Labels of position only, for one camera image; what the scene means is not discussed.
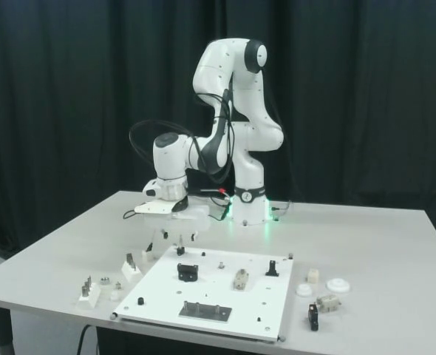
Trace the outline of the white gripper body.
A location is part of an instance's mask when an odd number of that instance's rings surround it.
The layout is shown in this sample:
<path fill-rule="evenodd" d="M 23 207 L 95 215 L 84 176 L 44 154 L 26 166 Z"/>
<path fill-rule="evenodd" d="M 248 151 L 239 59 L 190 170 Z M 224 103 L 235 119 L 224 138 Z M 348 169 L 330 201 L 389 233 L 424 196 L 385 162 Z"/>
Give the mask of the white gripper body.
<path fill-rule="evenodd" d="M 144 214 L 147 226 L 167 232 L 196 232 L 208 230 L 208 207 L 189 206 L 186 210 L 173 214 Z"/>

